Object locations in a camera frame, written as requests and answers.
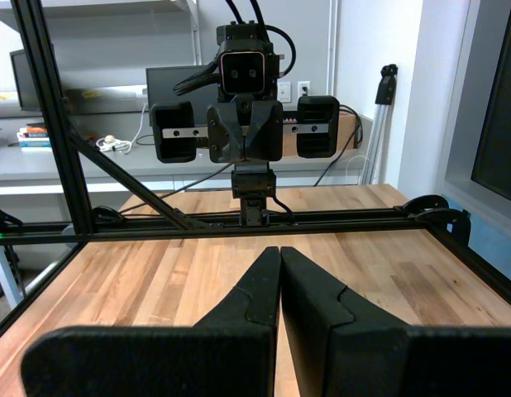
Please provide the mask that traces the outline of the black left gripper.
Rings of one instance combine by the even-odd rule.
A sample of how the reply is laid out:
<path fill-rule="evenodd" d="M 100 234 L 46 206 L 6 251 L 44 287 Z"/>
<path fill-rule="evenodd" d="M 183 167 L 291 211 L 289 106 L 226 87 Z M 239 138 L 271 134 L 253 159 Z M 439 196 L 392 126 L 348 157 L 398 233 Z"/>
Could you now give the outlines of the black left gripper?
<path fill-rule="evenodd" d="M 155 105 L 150 119 L 162 162 L 193 161 L 199 148 L 209 150 L 213 163 L 274 162 L 282 158 L 287 136 L 295 139 L 298 156 L 328 158 L 337 150 L 339 102 L 303 96 L 296 110 L 285 111 L 277 100 L 237 95 L 208 106 L 203 125 L 195 124 L 189 102 Z"/>

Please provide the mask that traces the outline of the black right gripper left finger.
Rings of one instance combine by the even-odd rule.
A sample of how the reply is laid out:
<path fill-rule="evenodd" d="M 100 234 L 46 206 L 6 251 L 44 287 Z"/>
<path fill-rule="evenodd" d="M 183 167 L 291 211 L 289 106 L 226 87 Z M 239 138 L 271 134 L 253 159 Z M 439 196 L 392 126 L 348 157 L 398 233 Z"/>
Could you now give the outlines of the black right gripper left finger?
<path fill-rule="evenodd" d="M 21 360 L 29 396 L 271 396 L 280 252 L 266 248 L 191 327 L 60 328 Z"/>

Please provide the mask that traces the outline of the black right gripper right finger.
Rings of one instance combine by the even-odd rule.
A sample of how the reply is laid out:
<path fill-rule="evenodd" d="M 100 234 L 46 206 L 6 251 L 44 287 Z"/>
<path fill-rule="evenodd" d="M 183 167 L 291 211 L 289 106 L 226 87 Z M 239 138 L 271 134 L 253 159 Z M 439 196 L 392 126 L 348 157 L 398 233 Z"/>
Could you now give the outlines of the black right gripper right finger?
<path fill-rule="evenodd" d="M 303 396 L 510 396 L 511 328 L 412 326 L 300 251 L 282 309 Z"/>

